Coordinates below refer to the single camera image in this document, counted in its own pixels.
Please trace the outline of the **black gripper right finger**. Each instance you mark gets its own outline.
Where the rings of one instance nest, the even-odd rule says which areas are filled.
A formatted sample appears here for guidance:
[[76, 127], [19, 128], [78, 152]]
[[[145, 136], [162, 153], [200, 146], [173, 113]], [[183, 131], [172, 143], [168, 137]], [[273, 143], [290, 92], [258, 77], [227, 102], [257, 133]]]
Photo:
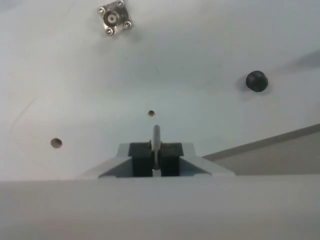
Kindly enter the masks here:
[[163, 143], [159, 151], [162, 177], [234, 177], [235, 173], [197, 156], [192, 143]]

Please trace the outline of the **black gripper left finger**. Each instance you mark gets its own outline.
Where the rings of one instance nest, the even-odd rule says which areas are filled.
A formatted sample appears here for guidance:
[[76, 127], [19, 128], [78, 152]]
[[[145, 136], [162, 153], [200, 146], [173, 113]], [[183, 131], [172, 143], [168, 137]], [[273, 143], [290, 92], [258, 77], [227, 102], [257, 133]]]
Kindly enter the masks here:
[[121, 143], [116, 156], [81, 174], [82, 179], [152, 177], [154, 159], [149, 142]]

